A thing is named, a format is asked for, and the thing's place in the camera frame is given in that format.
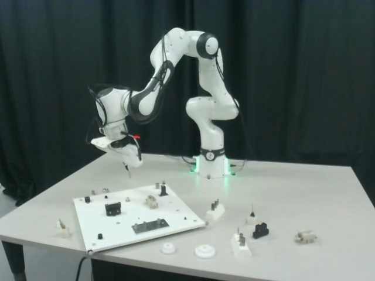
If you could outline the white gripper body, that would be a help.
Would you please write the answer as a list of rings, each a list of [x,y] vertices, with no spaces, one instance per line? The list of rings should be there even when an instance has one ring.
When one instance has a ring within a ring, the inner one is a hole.
[[[136,145],[125,145],[122,148],[111,148],[110,152],[131,167],[140,167],[143,164],[141,150]]]

